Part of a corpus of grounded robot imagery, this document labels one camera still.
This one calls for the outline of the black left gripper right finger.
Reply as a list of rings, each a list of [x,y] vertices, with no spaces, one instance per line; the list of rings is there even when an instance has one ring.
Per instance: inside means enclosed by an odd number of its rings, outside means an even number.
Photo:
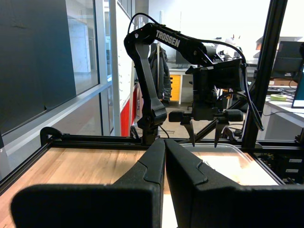
[[[301,185],[242,186],[168,139],[166,173],[180,228],[301,228]]]

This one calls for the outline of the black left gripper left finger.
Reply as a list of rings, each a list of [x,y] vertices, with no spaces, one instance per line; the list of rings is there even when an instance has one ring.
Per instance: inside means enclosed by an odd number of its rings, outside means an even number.
[[[19,191],[10,210],[18,228],[159,228],[165,143],[156,140],[111,185],[40,184]]]

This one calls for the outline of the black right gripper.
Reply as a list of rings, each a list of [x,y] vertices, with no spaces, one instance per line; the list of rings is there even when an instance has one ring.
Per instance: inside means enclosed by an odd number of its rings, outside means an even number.
[[[214,82],[209,78],[210,69],[205,67],[190,67],[187,75],[192,75],[193,102],[191,113],[184,111],[172,111],[169,113],[170,122],[180,122],[189,135],[189,141],[195,146],[195,134],[192,119],[195,121],[212,121],[216,119],[214,147],[217,147],[222,131],[229,122],[241,122],[244,120],[243,113],[238,109],[219,110],[216,107],[218,97]]]

